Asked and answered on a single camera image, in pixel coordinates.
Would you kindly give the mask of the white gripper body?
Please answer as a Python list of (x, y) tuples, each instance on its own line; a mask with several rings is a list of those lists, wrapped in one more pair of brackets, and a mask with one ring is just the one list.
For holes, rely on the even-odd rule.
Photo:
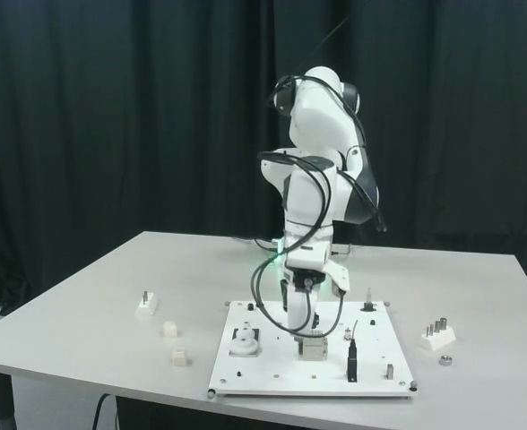
[(287, 329), (292, 335), (311, 335), (319, 289), (310, 292), (289, 288), (287, 292)]

